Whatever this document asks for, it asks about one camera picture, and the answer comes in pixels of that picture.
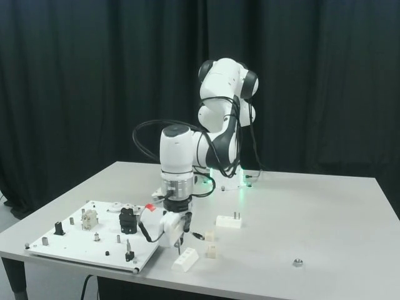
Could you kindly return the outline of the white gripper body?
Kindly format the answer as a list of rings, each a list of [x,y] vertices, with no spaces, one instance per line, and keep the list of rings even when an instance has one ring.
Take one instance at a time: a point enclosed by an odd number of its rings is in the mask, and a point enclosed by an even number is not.
[[[183,215],[176,212],[167,212],[160,220],[159,233],[162,236],[159,239],[159,245],[164,248],[172,248],[178,242],[184,233]]]

